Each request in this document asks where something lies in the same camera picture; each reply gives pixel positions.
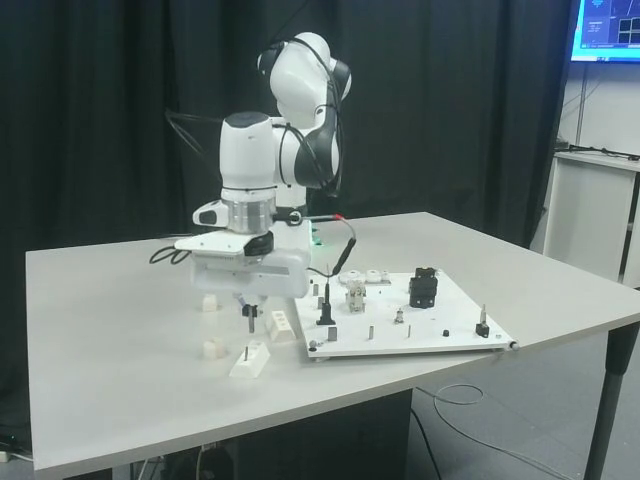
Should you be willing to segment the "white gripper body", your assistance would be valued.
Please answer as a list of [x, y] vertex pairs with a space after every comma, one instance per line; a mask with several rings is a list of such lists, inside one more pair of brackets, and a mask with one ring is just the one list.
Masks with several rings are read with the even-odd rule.
[[305, 296], [310, 248], [275, 248], [263, 256], [193, 250], [192, 283], [200, 290], [245, 296]]

